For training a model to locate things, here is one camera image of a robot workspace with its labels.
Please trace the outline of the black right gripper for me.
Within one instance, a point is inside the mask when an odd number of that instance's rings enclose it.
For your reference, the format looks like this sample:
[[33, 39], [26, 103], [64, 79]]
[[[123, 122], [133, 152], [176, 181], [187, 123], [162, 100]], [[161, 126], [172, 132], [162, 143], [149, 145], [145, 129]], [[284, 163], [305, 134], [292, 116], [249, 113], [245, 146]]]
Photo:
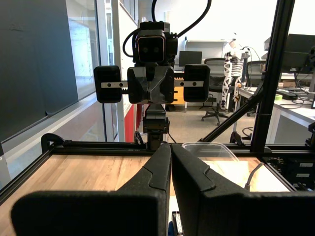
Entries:
[[172, 103], [176, 87], [182, 87], [185, 102], [204, 102], [208, 98], [210, 68], [205, 64], [187, 64], [182, 78], [171, 66], [149, 63], [130, 67], [127, 80], [121, 80], [116, 65], [94, 69], [97, 100], [100, 103], [118, 103], [124, 94], [130, 103]]

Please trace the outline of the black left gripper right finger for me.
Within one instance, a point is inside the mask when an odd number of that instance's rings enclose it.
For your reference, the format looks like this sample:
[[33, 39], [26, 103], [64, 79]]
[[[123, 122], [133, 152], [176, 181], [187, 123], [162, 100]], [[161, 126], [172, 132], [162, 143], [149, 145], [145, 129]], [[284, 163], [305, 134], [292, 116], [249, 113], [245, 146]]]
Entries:
[[315, 195], [250, 192], [181, 145], [172, 146], [172, 179], [187, 236], [312, 236]]

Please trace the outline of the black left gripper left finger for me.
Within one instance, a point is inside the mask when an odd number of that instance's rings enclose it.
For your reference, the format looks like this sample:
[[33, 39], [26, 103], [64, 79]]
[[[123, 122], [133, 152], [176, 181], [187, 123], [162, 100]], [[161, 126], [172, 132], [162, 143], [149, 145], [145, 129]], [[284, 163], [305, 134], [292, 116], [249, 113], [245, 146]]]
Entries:
[[162, 144], [116, 191], [37, 191], [12, 207], [18, 236], [165, 236], [171, 148]]

